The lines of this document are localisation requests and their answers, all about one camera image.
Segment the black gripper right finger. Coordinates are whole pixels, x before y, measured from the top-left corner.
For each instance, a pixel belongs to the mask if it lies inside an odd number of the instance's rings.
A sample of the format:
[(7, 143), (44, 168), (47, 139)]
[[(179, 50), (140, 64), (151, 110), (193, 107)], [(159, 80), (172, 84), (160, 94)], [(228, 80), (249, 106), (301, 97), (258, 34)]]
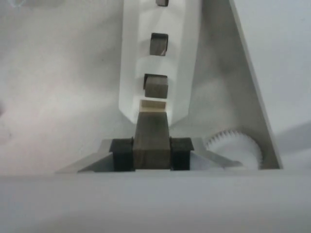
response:
[(206, 149), (202, 138), (170, 138), (171, 170), (243, 169), (233, 161)]

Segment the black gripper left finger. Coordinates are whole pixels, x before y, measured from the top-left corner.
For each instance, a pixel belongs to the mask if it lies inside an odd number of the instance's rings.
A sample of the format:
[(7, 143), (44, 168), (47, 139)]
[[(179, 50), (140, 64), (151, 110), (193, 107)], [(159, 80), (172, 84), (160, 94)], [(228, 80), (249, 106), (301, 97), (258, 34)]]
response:
[(105, 139), (97, 152), (60, 170), (58, 173), (102, 173), (134, 171), (131, 138)]

